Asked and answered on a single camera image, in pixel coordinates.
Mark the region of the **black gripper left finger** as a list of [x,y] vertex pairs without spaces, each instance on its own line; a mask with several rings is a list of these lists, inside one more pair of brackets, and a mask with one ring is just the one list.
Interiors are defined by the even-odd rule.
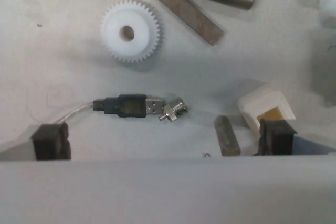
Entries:
[[29,126],[18,138],[1,144],[2,161],[60,161],[71,159],[67,123]]

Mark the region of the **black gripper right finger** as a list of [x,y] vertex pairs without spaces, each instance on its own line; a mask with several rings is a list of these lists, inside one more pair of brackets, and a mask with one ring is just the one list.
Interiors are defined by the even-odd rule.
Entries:
[[295,120],[260,121],[256,156],[335,155],[335,139],[307,132]]

